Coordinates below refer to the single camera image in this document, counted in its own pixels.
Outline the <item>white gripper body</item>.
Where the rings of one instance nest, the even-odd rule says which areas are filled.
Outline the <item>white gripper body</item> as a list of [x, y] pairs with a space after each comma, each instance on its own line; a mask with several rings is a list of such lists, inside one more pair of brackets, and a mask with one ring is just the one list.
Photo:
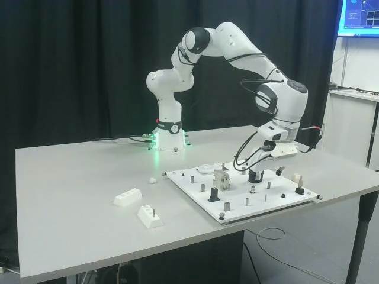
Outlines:
[[272, 157], [271, 151], [265, 151], [260, 148], [252, 151], [252, 157], [249, 158], [247, 163], [247, 168], [253, 172], [278, 170], [281, 167], [285, 167], [284, 159]]

